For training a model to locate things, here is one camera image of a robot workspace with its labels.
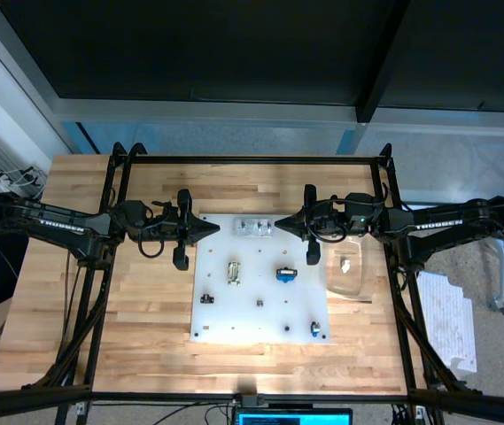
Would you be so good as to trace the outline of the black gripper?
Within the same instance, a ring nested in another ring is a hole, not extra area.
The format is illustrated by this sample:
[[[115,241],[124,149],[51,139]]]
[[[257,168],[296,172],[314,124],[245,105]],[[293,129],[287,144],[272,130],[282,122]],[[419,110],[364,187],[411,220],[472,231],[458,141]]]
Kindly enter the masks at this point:
[[[177,206],[165,203],[156,230],[159,250],[154,258],[163,253],[165,242],[176,242],[177,246],[173,249],[173,264],[177,270],[189,269],[189,257],[186,255],[188,244],[194,245],[220,231],[219,225],[192,214],[191,207],[190,192],[187,189],[181,189],[177,194]]]
[[[340,243],[343,241],[343,225],[339,222],[339,211],[334,200],[318,200],[316,187],[307,184],[304,190],[304,207],[299,212],[275,222],[275,227],[308,240],[306,263],[315,266],[321,259],[320,243]]]

